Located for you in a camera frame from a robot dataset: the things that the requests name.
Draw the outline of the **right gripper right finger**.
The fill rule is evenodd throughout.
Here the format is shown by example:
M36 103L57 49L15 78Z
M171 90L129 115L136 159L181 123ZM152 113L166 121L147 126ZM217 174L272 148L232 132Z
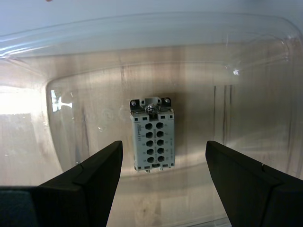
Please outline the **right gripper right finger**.
M303 182L216 141L205 157L233 227L301 227Z

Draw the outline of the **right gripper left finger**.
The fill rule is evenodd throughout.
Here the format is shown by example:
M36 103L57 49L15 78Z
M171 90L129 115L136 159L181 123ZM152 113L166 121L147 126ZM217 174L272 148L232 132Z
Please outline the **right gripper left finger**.
M105 227L118 186L123 143L115 141L38 186L0 188L2 227Z

